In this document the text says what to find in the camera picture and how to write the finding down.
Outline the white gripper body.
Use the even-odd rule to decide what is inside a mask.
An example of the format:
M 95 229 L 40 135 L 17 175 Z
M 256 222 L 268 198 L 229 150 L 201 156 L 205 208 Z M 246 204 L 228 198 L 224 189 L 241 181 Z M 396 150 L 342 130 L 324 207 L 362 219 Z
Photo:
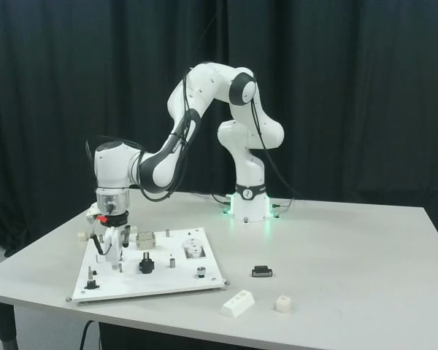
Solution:
M 108 263 L 119 263 L 123 252 L 126 227 L 108 227 L 104 234 L 104 256 Z

